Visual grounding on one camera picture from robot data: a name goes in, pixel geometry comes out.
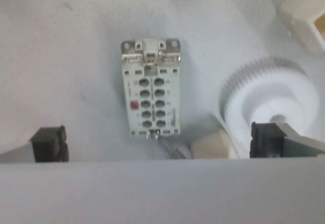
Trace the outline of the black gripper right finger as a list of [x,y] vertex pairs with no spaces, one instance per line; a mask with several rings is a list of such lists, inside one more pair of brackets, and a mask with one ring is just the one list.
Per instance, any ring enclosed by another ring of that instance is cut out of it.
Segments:
[[288,123],[252,123],[250,158],[324,156],[324,143],[299,135]]

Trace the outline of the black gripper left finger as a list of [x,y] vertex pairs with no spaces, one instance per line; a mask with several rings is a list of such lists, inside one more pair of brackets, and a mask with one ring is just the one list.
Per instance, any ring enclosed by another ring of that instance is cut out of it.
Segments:
[[1,153],[2,163],[60,163],[69,161],[69,147],[64,125],[41,127],[28,143]]

